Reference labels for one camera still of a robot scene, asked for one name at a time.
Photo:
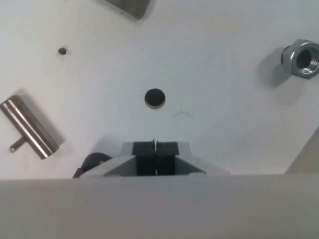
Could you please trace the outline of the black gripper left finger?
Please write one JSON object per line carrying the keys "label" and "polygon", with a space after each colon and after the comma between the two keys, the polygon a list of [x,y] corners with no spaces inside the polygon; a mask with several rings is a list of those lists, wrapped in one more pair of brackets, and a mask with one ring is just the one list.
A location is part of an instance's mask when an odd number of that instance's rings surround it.
{"label": "black gripper left finger", "polygon": [[156,147],[154,141],[125,142],[119,156],[102,164],[103,176],[155,176]]}

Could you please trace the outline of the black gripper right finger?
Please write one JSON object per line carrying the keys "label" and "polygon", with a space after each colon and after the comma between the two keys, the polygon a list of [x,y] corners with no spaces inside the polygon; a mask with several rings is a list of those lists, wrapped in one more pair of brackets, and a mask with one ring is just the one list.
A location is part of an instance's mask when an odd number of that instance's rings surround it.
{"label": "black gripper right finger", "polygon": [[207,164],[192,155],[188,142],[156,143],[156,176],[207,174]]}

